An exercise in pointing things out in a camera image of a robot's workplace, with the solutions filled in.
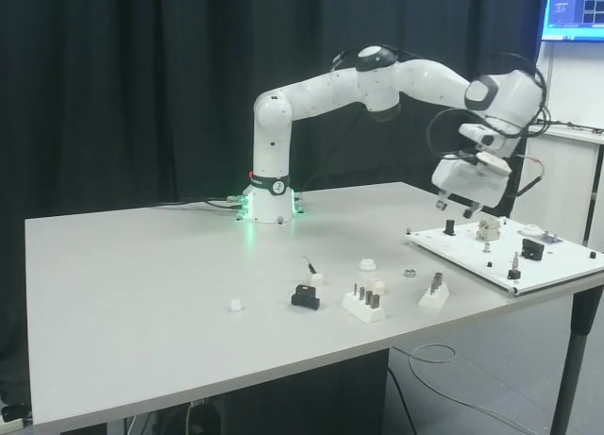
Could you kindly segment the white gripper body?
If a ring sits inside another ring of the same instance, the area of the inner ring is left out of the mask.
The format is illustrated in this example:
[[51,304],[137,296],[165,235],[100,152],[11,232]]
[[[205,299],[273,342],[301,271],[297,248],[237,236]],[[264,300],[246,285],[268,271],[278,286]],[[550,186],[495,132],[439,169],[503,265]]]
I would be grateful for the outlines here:
[[442,159],[431,177],[439,192],[463,197],[479,207],[494,208],[509,181],[509,164],[496,156],[474,156],[474,160]]

